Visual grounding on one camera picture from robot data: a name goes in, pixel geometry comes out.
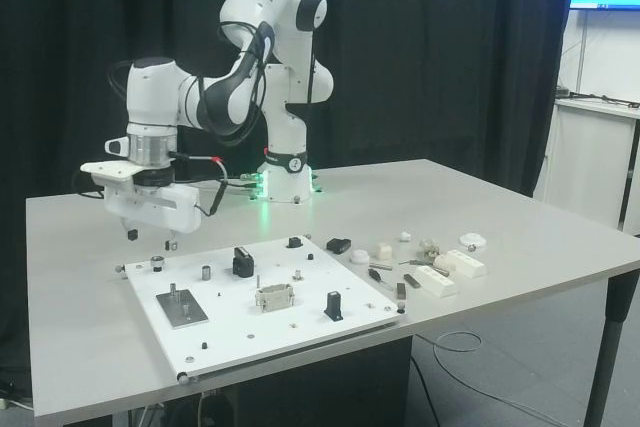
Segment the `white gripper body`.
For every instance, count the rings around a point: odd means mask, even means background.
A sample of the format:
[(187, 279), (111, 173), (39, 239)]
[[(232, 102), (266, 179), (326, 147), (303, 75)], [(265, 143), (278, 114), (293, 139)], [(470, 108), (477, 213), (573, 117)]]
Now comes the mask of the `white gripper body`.
[(126, 231), (150, 225), (174, 233), (189, 234), (201, 226), (200, 192), (197, 188), (172, 184), (148, 188), (107, 186), (105, 209), (118, 217)]

